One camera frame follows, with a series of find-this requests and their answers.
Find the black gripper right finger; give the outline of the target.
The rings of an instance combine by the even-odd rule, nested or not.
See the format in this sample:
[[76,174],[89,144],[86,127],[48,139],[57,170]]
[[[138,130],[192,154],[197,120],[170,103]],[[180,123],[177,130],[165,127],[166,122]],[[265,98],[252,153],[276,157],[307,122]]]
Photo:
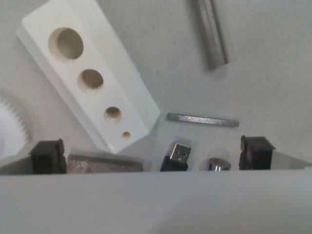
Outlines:
[[239,170],[301,170],[310,169],[308,161],[276,150],[264,136],[242,136]]

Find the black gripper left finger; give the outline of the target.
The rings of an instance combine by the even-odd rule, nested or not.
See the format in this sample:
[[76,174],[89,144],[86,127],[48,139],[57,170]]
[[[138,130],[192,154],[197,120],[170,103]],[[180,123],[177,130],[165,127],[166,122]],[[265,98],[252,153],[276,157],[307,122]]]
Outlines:
[[66,174],[62,139],[28,143],[18,153],[0,160],[2,175]]

